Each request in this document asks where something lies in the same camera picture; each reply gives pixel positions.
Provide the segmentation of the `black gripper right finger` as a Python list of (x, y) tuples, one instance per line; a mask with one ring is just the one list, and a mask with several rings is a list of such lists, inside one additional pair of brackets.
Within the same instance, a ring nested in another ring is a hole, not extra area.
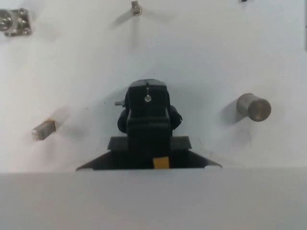
[(171, 169), (205, 168), (208, 166), (222, 168), (220, 164), (193, 152), (189, 136), (171, 138), (171, 153), (169, 155)]

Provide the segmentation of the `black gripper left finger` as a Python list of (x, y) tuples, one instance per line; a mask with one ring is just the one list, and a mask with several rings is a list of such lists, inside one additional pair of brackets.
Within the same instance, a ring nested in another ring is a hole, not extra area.
[(81, 165), (76, 171), (92, 170), (128, 170), (130, 160), (128, 155), (127, 137), (111, 137), (107, 152)]

